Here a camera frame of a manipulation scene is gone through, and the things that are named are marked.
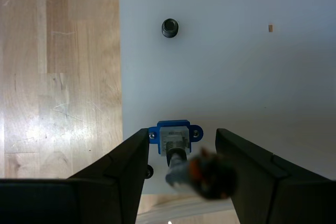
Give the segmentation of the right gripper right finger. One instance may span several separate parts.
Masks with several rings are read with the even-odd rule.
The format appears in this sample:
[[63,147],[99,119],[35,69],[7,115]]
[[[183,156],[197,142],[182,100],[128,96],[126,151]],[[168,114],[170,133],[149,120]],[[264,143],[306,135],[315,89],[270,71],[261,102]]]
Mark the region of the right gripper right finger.
[[217,129],[216,151],[237,173],[231,200],[240,223],[335,223],[335,181]]

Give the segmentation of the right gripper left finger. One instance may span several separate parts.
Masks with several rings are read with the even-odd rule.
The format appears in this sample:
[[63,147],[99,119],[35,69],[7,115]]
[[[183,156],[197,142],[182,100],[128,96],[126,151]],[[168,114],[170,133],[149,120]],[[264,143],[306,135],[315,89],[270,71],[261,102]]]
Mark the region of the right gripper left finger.
[[1,223],[135,223],[148,155],[141,129],[67,179],[1,179]]

